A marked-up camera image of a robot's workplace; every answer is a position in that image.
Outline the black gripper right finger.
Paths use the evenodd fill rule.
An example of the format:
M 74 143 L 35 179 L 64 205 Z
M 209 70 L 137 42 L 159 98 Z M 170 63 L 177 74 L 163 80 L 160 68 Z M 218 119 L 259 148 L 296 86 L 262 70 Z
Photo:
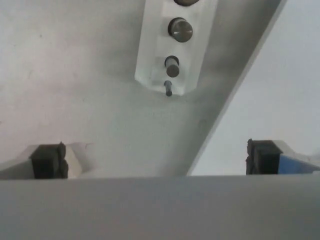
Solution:
M 295 152 L 283 140 L 247 141 L 247 175 L 319 174 L 320 158 Z

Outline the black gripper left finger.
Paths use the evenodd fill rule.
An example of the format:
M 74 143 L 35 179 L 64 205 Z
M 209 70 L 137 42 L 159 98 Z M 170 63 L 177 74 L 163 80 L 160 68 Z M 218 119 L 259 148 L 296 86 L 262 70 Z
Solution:
M 67 179 L 66 145 L 30 145 L 14 159 L 0 164 L 1 179 Z

